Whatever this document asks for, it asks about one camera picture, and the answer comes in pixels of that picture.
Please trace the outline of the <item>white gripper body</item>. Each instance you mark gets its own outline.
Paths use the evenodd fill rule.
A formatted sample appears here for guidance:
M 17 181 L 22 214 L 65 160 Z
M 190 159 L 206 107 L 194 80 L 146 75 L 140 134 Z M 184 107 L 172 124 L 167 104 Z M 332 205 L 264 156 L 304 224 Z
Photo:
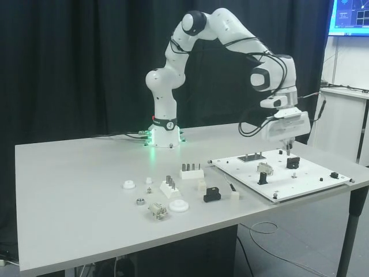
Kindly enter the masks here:
M 283 141 L 287 139 L 295 139 L 298 136 L 311 132 L 310 119 L 308 112 L 300 110 L 280 110 L 282 113 L 276 118 L 276 114 L 263 122 L 266 125 L 261 130 L 261 137 L 265 141 Z

